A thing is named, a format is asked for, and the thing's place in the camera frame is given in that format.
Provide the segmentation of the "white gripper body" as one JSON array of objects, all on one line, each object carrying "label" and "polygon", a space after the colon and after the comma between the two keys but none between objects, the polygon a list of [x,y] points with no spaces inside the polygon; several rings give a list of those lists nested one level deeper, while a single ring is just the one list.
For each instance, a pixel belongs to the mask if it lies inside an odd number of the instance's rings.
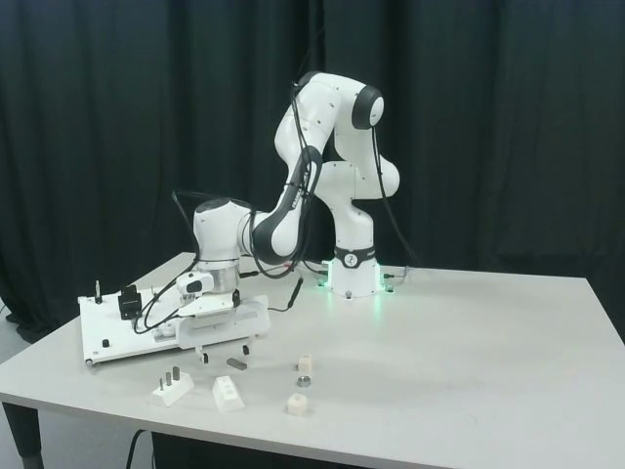
[{"label": "white gripper body", "polygon": [[264,334],[270,327],[267,301],[248,299],[236,310],[181,319],[176,337],[179,347],[186,350]]}]

